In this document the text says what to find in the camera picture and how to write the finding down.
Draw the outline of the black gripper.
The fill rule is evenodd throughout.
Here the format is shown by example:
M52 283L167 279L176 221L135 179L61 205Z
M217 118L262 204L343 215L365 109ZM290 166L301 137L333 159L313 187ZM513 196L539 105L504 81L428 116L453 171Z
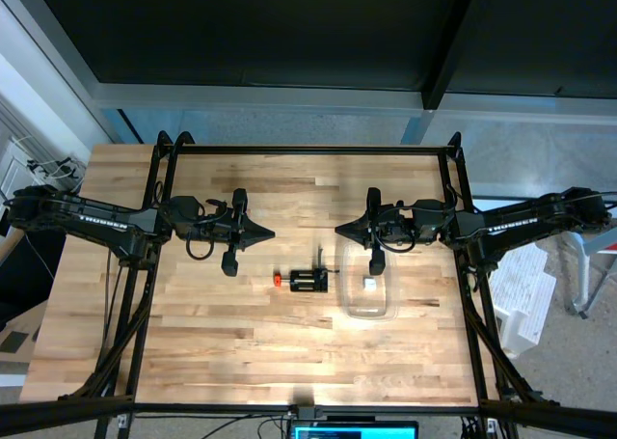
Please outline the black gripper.
M411 251L411 220L400 213L402 203L383 205L381 191L370 187L367 192L367 214L337 226L335 233L370 247L369 272L381 275L386 268L386 252L404 254Z
M235 189L231 207L220 208L204 227L209 249L204 256L208 259L215 245L225 244L228 249L222 255L221 268L228 277L235 277L238 272L237 251L245 251L257 243L274 239L276 234L255 223L247 215L248 195L245 189Z

